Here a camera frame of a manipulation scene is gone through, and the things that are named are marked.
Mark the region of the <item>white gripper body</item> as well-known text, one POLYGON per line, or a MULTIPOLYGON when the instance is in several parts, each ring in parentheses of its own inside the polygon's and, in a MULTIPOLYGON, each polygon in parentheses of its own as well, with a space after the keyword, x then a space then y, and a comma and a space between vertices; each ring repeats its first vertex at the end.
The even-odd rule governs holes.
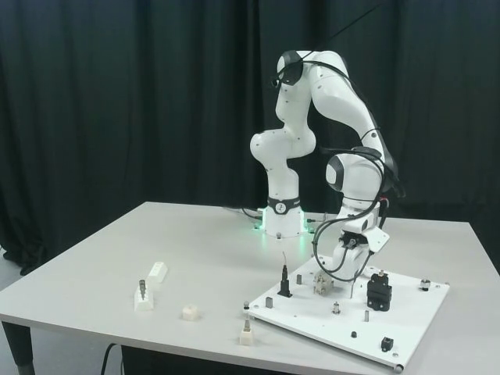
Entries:
POLYGON ((369 254, 369 245, 360 244, 347 249, 342 242, 334 248, 330 268, 335 281, 352 282, 355 275, 362 269, 369 254))

